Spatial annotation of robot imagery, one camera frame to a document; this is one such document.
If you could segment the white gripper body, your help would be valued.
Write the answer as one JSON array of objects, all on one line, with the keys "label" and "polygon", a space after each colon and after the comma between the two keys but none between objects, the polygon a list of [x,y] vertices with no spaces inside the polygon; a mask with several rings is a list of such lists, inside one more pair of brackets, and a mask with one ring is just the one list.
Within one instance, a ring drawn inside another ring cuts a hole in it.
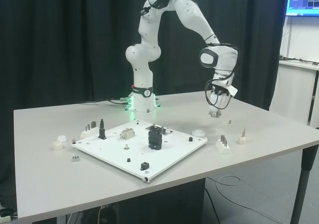
[{"label": "white gripper body", "polygon": [[209,106],[209,111],[217,112],[218,110],[227,108],[228,104],[230,103],[231,96],[227,94],[217,95],[212,92],[209,100],[212,103],[212,106]]}]

